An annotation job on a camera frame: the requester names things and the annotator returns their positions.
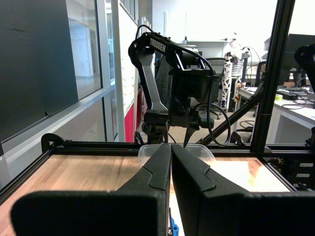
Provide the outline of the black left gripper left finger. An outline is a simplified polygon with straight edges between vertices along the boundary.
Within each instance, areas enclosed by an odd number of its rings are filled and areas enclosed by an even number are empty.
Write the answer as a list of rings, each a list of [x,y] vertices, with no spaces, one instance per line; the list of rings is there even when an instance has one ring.
[[[18,236],[165,236],[171,150],[162,144],[116,191],[37,191],[10,212]]]

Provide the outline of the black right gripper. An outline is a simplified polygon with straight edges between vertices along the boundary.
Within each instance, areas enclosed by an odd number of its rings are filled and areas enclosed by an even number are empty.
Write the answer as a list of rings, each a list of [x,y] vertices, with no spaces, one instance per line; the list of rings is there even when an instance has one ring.
[[[169,125],[187,128],[183,144],[185,148],[193,133],[199,131],[199,127],[214,127],[212,118],[207,121],[190,104],[192,98],[201,104],[207,104],[209,93],[219,76],[210,71],[170,71],[169,75],[172,77]]]

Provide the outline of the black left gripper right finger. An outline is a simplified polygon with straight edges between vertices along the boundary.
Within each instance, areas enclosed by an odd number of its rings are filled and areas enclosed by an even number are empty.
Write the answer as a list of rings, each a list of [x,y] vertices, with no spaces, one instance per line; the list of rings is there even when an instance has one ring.
[[[312,236],[312,192],[250,192],[178,144],[172,178],[187,236]]]

